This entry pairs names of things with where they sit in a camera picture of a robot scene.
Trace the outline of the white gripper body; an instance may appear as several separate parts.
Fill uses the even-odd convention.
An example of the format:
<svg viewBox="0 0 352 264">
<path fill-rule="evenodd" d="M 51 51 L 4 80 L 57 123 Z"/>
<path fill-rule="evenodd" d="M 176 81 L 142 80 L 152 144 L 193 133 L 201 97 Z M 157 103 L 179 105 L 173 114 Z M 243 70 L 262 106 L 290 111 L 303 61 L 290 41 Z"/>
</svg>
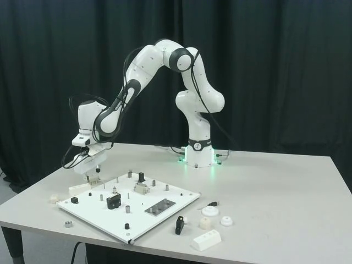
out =
<svg viewBox="0 0 352 264">
<path fill-rule="evenodd" d="M 107 154 L 105 152 L 100 152 L 94 156 L 80 156 L 77 155 L 78 159 L 74 162 L 74 171 L 78 174 L 85 174 L 88 171 L 95 169 L 100 166 L 106 159 Z"/>
</svg>

